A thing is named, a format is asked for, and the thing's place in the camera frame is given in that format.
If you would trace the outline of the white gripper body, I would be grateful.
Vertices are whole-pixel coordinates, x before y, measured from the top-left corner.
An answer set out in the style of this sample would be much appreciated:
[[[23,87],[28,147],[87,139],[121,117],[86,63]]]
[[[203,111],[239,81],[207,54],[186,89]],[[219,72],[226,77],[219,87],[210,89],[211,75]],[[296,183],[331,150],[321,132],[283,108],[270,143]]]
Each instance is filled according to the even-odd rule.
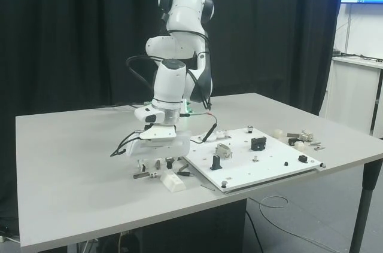
[[[178,158],[190,151],[191,131],[177,131],[170,139],[136,140],[127,146],[127,156],[134,160]]]

